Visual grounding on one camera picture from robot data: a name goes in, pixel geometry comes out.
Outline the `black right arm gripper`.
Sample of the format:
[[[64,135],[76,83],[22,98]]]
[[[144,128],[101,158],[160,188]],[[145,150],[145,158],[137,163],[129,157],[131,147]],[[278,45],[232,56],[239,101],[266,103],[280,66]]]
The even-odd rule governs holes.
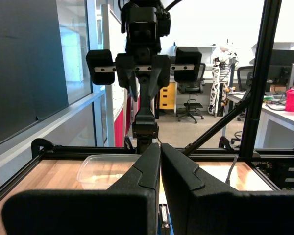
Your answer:
[[[202,53],[197,47],[178,47],[175,56],[152,55],[148,49],[134,54],[119,53],[115,59],[109,50],[91,50],[86,62],[92,82],[111,85],[118,80],[135,102],[138,100],[136,79],[150,84],[150,96],[155,97],[161,88],[168,86],[170,73],[177,82],[194,82],[198,78]]]

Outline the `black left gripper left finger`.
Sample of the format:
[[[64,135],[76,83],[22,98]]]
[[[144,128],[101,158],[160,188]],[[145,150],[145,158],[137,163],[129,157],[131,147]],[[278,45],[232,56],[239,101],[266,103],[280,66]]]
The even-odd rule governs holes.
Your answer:
[[[106,190],[26,190],[1,217],[9,235],[155,235],[161,151],[151,144]]]

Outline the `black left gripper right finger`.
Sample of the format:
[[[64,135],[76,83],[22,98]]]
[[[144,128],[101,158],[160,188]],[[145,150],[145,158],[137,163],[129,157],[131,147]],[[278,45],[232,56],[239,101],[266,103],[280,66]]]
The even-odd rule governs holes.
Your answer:
[[[239,191],[171,145],[161,152],[176,235],[294,235],[294,191]]]

